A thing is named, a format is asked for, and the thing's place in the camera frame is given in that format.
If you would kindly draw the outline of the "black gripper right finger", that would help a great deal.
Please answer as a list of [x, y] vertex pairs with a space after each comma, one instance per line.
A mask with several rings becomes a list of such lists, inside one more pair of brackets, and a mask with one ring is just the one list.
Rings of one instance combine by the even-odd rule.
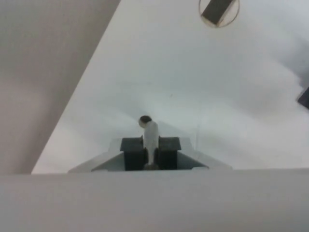
[[186, 137], [160, 137], [157, 163], [160, 170], [232, 170], [232, 167], [193, 148]]

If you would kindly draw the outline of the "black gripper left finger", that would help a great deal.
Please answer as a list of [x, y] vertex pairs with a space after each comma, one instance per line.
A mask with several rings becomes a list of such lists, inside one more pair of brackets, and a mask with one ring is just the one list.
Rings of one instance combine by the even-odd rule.
[[141, 138], [113, 139], [108, 150], [69, 170], [70, 173], [141, 171], [144, 164]]

